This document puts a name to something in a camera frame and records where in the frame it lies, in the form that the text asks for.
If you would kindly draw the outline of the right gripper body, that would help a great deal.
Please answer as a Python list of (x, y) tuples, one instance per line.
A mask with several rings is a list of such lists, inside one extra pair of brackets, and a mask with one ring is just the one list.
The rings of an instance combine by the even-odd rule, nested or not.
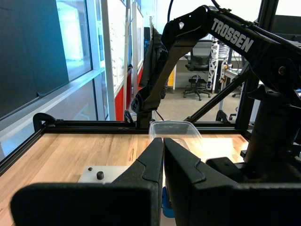
[(300, 153), (300, 149), (261, 150), (250, 162), (233, 163), (227, 157), (220, 157), (209, 159), (206, 164), (239, 183), (300, 183)]

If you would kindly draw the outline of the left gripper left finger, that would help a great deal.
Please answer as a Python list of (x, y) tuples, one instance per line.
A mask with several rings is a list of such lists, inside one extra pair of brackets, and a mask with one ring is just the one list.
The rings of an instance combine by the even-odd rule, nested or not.
[(163, 181), (161, 138), (113, 182), (36, 183), (10, 202), (17, 226), (158, 226)]

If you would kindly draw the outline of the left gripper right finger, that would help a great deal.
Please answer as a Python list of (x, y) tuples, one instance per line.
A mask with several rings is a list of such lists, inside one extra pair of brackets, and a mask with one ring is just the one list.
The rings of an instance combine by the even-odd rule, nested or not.
[(166, 184), (178, 226), (300, 225), (299, 184), (240, 184), (171, 138), (164, 145)]

